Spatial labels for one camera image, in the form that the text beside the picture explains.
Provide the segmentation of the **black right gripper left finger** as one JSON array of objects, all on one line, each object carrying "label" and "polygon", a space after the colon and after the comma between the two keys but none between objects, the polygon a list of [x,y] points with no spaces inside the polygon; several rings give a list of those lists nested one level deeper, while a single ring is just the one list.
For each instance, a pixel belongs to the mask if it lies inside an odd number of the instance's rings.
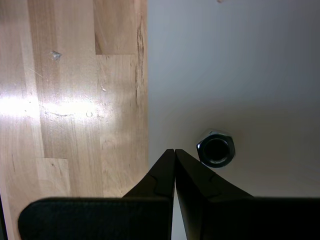
[{"label": "black right gripper left finger", "polygon": [[169,240],[175,191],[175,151],[167,149],[120,198],[50,197],[19,215],[23,240]]}]

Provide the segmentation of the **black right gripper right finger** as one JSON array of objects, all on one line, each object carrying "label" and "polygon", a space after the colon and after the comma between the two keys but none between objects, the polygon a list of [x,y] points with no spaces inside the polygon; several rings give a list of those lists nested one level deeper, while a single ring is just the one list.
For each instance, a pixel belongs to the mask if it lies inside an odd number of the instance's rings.
[{"label": "black right gripper right finger", "polygon": [[182,149],[175,184],[189,240],[317,240],[318,198],[256,197]]}]

